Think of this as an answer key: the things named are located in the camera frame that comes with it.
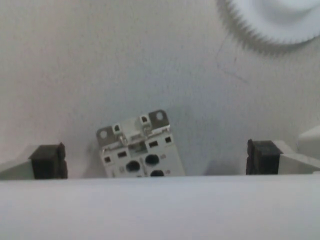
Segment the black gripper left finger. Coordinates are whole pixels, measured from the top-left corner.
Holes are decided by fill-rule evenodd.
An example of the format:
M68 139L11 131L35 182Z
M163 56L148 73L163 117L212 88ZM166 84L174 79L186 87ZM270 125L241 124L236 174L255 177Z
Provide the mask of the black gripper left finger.
M63 143L29 145L17 158L0 164L2 181L67 179Z

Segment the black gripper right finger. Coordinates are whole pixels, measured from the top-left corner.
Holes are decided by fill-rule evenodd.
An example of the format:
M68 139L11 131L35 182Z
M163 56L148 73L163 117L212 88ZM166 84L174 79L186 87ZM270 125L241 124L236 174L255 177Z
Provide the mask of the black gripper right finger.
M320 161L294 151L282 140L247 142L247 175L318 174Z

